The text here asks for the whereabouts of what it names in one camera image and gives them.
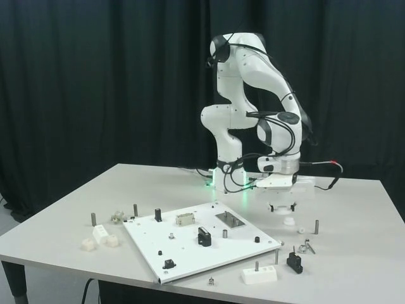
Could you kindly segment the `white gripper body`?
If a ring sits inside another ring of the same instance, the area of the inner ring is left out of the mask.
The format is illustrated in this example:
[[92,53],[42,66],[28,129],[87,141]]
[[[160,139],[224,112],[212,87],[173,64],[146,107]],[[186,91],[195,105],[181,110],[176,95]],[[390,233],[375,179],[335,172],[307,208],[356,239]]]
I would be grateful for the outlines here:
[[291,187],[276,187],[265,191],[265,198],[271,205],[293,205],[315,197],[315,180],[298,178]]

